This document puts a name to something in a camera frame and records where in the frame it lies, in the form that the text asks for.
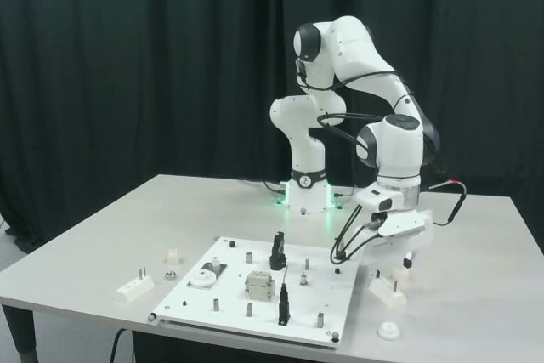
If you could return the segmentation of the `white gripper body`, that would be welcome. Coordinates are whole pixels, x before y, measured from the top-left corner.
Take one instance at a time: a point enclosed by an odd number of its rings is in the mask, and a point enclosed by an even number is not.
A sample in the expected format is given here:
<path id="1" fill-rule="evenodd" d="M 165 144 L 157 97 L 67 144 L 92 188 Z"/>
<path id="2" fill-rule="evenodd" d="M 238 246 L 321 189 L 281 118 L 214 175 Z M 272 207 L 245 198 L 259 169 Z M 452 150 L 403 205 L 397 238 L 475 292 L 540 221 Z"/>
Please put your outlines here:
<path id="1" fill-rule="evenodd" d="M 371 223 L 367 235 L 376 238 L 362 247 L 362 258 L 403 258 L 408 252 L 415 253 L 433 242 L 433 212 L 389 212 L 380 225 L 377 221 Z"/>

